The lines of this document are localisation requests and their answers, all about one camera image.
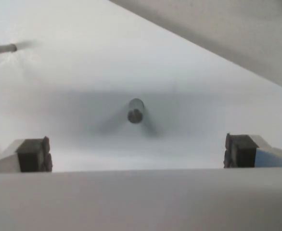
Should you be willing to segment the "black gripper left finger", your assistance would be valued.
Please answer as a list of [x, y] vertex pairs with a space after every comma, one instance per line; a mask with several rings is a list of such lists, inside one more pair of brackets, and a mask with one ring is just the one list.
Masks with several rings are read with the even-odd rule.
[[0, 173], [52, 172], [50, 139], [14, 140], [0, 153]]

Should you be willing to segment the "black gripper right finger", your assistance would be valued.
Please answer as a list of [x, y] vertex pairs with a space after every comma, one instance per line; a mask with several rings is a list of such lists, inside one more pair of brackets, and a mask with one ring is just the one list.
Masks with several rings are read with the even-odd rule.
[[282, 167], [282, 149], [259, 135], [232, 135], [225, 139], [224, 168]]

